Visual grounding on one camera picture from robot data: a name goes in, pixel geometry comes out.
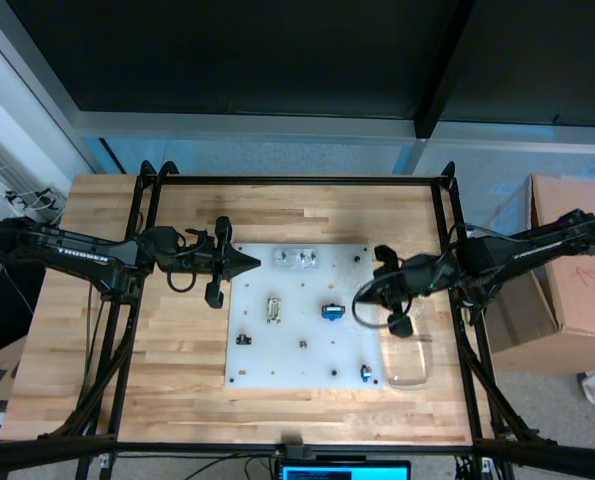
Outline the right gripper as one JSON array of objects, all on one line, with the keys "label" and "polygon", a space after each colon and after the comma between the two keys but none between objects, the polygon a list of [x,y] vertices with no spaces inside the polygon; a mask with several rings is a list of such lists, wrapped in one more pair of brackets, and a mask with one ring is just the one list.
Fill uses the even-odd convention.
[{"label": "right gripper", "polygon": [[382,266],[374,271],[375,283],[365,284],[358,291],[358,302],[378,305],[388,311],[387,328],[395,337],[413,335],[412,321],[408,315],[412,301],[430,284],[428,270],[430,256],[418,254],[401,260],[386,245],[374,249],[375,258]]}]

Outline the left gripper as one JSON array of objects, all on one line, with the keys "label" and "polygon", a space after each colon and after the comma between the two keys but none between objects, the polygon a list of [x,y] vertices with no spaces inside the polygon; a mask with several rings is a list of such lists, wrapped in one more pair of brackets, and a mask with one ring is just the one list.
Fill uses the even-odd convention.
[{"label": "left gripper", "polygon": [[[216,220],[215,235],[217,245],[212,253],[211,281],[206,285],[205,300],[211,308],[223,306],[224,294],[221,291],[221,281],[225,276],[227,250],[232,239],[232,224],[227,216],[220,216]],[[235,278],[261,266],[261,261],[246,254],[240,247],[232,251],[232,277]]]}]

